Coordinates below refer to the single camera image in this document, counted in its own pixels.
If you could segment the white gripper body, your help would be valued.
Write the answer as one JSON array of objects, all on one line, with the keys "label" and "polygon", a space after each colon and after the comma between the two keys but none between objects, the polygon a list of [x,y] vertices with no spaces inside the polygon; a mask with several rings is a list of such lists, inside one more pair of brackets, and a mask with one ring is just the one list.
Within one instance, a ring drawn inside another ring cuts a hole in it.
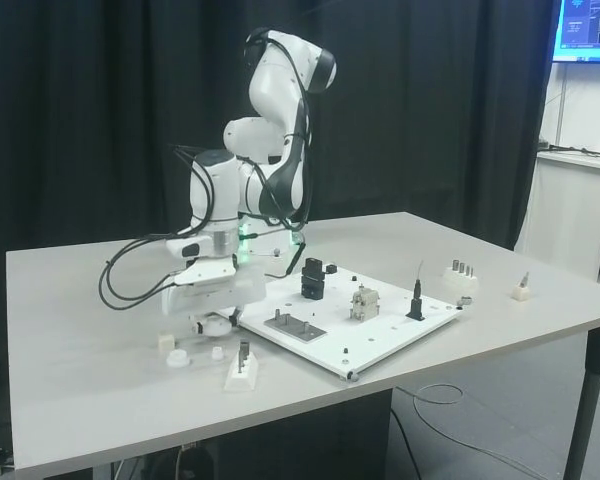
[{"label": "white gripper body", "polygon": [[205,315],[229,308],[244,309],[266,296],[261,267],[241,267],[228,279],[171,287],[161,293],[165,316]]}]

